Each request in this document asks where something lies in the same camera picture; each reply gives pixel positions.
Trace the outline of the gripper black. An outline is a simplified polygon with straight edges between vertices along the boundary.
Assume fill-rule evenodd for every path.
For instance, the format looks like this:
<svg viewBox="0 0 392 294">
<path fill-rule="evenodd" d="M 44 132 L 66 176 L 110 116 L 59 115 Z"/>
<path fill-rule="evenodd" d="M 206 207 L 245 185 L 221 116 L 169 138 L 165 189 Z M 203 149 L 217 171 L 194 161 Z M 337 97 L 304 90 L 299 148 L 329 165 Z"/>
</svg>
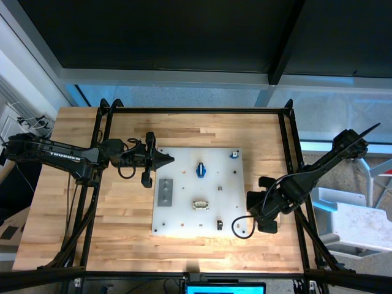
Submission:
<svg viewBox="0 0 392 294">
<path fill-rule="evenodd" d="M 134 167 L 143 168 L 141 174 L 141 184 L 145 188 L 152 188 L 153 180 L 151 178 L 151 171 L 154 170 L 154 155 L 156 151 L 156 137 L 154 132 L 147 132 L 145 143 L 140 142 L 139 146 L 134 151 Z M 171 153 L 164 149 L 159 150 L 158 158 L 162 159 L 158 163 L 158 168 L 168 165 L 175 161 Z"/>
<path fill-rule="evenodd" d="M 273 184 L 275 183 L 274 178 L 262 176 L 258 180 L 258 186 L 259 187 L 264 187 L 266 189 L 265 193 L 262 196 L 262 207 L 260 208 L 260 217 L 258 222 L 258 230 L 263 233 L 271 233 L 275 234 L 277 233 L 277 222 L 274 220 L 275 217 L 272 220 L 268 220 L 267 218 L 264 217 L 263 220 L 261 220 L 261 217 L 265 215 L 265 213 L 262 212 L 262 209 L 266 205 L 266 201 L 268 199 L 268 191 L 272 188 Z"/>
</svg>

